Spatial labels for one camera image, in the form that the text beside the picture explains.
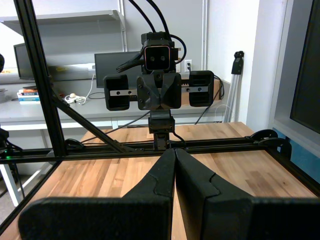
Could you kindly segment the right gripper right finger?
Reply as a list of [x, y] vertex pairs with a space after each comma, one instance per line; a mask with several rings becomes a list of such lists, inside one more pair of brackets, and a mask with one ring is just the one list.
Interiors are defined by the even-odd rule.
[[176, 190], [189, 240], [316, 240], [317, 198], [254, 197], [182, 149]]

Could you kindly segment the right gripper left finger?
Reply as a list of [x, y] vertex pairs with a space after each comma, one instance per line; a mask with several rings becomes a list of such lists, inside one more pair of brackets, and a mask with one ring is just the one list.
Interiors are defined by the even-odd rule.
[[128, 193], [115, 197], [48, 197], [20, 214], [23, 240], [169, 240], [175, 151], [167, 149]]

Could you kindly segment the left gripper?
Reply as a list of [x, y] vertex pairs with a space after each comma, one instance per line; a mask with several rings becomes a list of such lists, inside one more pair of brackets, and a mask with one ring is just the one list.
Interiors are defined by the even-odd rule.
[[210, 70], [191, 71], [188, 79], [157, 70], [137, 76], [136, 87], [130, 89], [127, 75], [108, 75], [104, 78], [106, 108], [124, 111], [136, 101], [141, 111], [179, 109], [183, 93], [188, 93], [192, 107], [208, 107], [214, 101], [214, 81]]

